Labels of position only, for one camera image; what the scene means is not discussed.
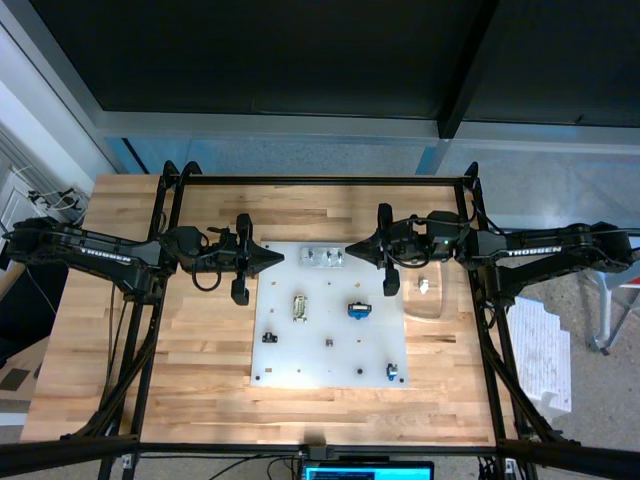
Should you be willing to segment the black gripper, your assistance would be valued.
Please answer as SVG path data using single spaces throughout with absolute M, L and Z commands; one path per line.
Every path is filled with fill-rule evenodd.
M 345 252 L 359 260 L 363 260 L 376 268 L 383 268 L 383 293 L 385 296 L 395 296 L 400 288 L 399 272 L 390 259 L 391 233 L 393 225 L 392 207 L 381 203 L 377 213 L 378 231 L 367 239 L 358 241 L 346 247 Z
M 246 280 L 262 271 L 282 263 L 284 255 L 270 248 L 262 247 L 249 240 L 253 232 L 253 225 L 248 214 L 240 214 L 236 219 L 236 234 L 230 235 L 233 245 L 225 247 L 219 257 L 221 271 L 233 271 L 236 278 L 231 282 L 231 298 L 239 306 L 249 304 L 249 290 Z

